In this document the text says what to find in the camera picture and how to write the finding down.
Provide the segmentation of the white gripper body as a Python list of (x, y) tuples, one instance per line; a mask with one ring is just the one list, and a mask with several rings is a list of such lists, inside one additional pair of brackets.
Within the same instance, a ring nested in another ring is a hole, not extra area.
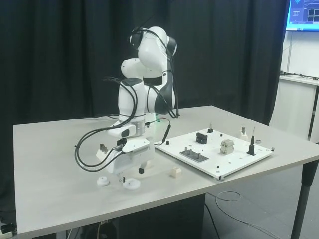
[(112, 174), (120, 174), (133, 167), (141, 167), (147, 161), (152, 160), (155, 155), (155, 148), (153, 146), (137, 150), (129, 153), (113, 153), (107, 171)]

